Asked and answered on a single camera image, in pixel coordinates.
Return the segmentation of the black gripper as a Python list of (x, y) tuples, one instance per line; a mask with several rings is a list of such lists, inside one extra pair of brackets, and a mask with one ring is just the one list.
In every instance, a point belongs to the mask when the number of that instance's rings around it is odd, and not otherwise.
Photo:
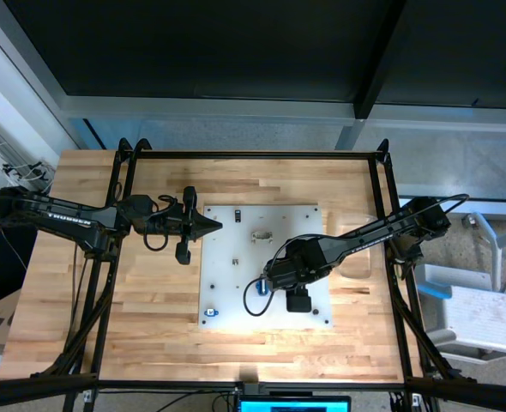
[[(165, 245), (170, 236), (180, 238), (176, 246), (175, 257), (180, 264), (188, 265), (191, 257), (188, 244), (192, 237), (192, 215), (196, 209), (196, 189), (193, 186), (185, 187), (181, 203), (169, 195), (159, 195), (158, 199), (166, 203), (166, 207), (159, 211), (159, 216), (156, 218), (159, 234), (164, 235)], [(202, 215), (197, 209), (195, 210), (195, 224), (198, 225), (195, 231), (195, 240), (222, 228), (221, 222)]]
[(269, 290), (285, 292), (286, 310), (291, 313), (308, 313), (312, 310), (306, 287), (309, 274), (301, 257), (271, 259), (263, 270)]

